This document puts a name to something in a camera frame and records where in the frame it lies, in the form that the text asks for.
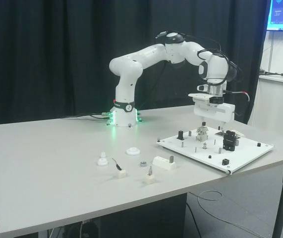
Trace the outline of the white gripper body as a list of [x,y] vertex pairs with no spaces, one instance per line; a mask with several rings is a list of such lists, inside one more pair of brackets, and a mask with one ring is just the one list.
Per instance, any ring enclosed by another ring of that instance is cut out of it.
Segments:
[[235,105],[233,104],[210,104],[209,100],[193,99],[194,114],[207,119],[221,122],[231,122],[234,120]]

